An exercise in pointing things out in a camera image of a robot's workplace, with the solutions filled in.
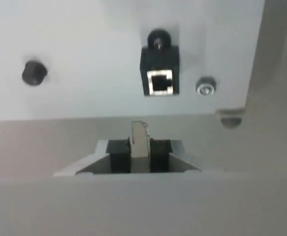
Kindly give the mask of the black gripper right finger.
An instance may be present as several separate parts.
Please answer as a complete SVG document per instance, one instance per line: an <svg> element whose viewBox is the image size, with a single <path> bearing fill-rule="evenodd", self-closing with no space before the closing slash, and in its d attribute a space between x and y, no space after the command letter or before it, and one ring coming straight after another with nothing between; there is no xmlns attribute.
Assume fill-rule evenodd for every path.
<svg viewBox="0 0 287 236"><path fill-rule="evenodd" d="M150 140L150 171L152 173L201 172L201 163L189 155L181 140Z"/></svg>

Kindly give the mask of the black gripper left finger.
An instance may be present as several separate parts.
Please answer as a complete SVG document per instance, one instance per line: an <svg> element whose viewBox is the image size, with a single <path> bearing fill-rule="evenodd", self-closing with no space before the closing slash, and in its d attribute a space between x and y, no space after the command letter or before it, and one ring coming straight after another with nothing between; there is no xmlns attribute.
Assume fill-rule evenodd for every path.
<svg viewBox="0 0 287 236"><path fill-rule="evenodd" d="M131 169L129 139L99 140L94 153L54 172L55 176L128 174Z"/></svg>

